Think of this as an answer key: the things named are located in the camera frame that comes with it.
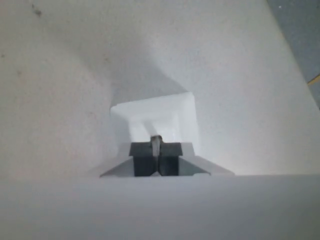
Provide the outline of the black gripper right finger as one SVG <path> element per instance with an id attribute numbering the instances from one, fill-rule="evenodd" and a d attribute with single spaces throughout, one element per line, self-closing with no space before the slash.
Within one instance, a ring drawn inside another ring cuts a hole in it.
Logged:
<path id="1" fill-rule="evenodd" d="M 235 173 L 196 155 L 190 142 L 162 143 L 159 150 L 161 176 L 233 176 Z"/>

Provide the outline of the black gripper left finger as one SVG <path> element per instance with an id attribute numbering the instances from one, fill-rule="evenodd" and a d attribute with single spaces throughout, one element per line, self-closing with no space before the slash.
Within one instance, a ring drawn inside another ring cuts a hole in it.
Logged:
<path id="1" fill-rule="evenodd" d="M 100 177 L 149 177 L 154 173 L 150 142 L 123 143 L 116 157 L 99 167 Z"/>

